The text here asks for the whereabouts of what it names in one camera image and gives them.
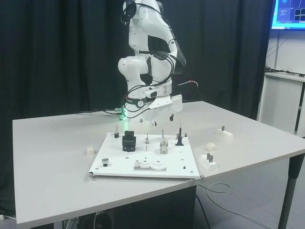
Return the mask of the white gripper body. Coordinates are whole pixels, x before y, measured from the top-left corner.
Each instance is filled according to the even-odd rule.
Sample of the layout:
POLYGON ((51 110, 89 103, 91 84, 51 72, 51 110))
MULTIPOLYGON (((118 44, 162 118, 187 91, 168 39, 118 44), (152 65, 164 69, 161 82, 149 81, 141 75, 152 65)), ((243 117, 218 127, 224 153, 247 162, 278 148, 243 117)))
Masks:
POLYGON ((145 108, 145 120, 154 120, 163 116, 176 114, 183 109, 182 95, 157 96, 145 108))

